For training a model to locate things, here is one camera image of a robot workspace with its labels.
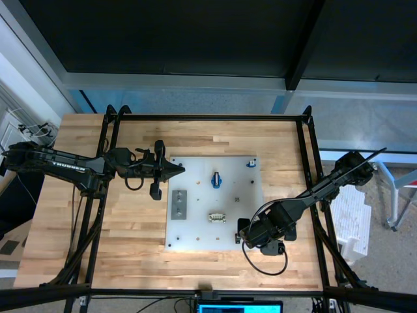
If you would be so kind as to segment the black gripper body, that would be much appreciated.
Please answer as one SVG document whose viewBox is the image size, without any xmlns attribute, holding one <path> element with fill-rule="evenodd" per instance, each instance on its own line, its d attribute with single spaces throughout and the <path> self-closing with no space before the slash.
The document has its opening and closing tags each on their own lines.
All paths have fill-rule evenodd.
<svg viewBox="0 0 417 313">
<path fill-rule="evenodd" d="M 282 237 L 286 241 L 295 241 L 296 222 L 278 218 L 263 217 L 251 221 L 250 218 L 238 219 L 238 236 L 245 242 L 269 242 Z"/>
<path fill-rule="evenodd" d="M 139 177 L 142 179 L 153 179 L 150 185 L 150 196 L 153 200 L 162 199 L 160 182 L 165 181 L 163 178 L 163 160 L 165 159 L 165 145 L 162 140 L 157 140 L 154 144 L 154 152 L 149 149 L 137 148 L 137 152 L 143 153 L 139 161 Z"/>
</svg>

